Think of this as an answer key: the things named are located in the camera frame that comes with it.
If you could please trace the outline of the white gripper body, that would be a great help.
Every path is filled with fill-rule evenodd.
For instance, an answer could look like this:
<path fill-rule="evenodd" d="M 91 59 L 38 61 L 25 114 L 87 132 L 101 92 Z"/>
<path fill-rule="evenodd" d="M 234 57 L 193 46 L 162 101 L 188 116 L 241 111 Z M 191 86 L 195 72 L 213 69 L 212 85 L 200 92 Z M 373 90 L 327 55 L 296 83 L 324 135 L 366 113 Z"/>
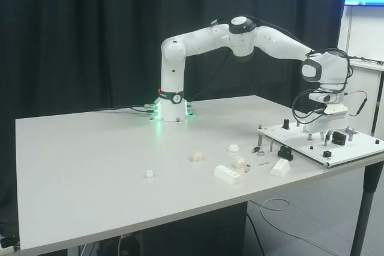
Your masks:
<path fill-rule="evenodd" d="M 348 124 L 348 113 L 336 113 L 332 115 L 314 113 L 304 122 L 304 131 L 315 134 L 346 128 Z"/>

